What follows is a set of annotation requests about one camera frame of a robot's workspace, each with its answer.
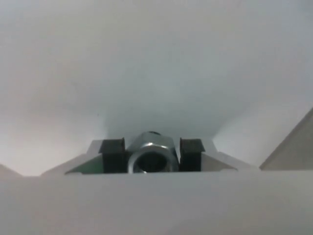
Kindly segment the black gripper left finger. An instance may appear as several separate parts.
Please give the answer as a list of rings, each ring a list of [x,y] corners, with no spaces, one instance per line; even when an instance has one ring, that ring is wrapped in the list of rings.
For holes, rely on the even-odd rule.
[[[126,173],[125,139],[104,139],[98,153],[90,160],[84,160],[66,174],[116,174]]]

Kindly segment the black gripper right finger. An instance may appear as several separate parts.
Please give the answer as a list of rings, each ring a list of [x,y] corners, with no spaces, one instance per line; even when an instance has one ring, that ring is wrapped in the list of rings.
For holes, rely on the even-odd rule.
[[[201,139],[180,138],[179,151],[180,171],[237,171],[235,167],[205,154],[205,148]]]

